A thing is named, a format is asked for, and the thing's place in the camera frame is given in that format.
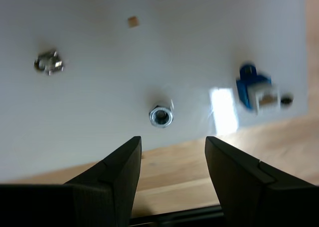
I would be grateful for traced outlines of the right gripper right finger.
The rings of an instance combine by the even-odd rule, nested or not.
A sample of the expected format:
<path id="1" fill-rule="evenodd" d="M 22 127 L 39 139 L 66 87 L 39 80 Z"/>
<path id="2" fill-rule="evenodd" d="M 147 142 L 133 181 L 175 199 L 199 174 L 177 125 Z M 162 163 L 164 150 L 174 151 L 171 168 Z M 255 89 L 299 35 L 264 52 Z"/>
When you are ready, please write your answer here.
<path id="1" fill-rule="evenodd" d="M 319 188 L 216 138 L 205 140 L 209 175 L 230 227 L 317 227 Z"/>

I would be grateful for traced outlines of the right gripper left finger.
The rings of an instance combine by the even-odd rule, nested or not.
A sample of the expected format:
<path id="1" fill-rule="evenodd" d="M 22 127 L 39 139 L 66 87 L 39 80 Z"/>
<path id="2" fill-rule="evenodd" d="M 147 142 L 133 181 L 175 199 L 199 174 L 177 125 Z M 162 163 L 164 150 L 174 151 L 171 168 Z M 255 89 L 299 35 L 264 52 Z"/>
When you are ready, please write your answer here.
<path id="1" fill-rule="evenodd" d="M 140 177 L 135 136 L 61 185 L 0 186 L 2 227 L 126 227 Z"/>

